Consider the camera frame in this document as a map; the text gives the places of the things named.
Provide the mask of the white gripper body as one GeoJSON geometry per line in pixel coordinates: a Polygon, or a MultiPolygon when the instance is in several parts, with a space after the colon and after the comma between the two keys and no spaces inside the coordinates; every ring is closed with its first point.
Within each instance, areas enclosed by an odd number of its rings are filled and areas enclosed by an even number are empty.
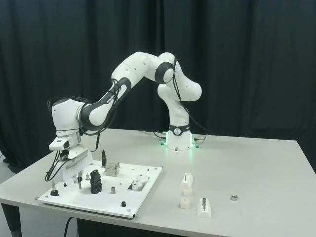
{"type": "Polygon", "coordinates": [[[91,151],[70,151],[68,159],[69,160],[60,170],[61,181],[66,181],[70,179],[93,163],[91,151]]]}

